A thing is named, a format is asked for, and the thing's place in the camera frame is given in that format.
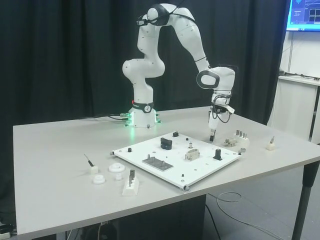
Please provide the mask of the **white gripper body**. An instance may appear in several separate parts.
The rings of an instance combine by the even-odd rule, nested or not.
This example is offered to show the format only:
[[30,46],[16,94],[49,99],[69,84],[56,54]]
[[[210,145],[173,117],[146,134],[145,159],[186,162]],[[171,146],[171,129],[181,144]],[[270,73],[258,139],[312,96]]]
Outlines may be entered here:
[[210,129],[217,129],[218,123],[220,122],[221,114],[220,113],[215,113],[213,110],[213,107],[210,107],[209,110],[209,117],[208,117],[208,127]]

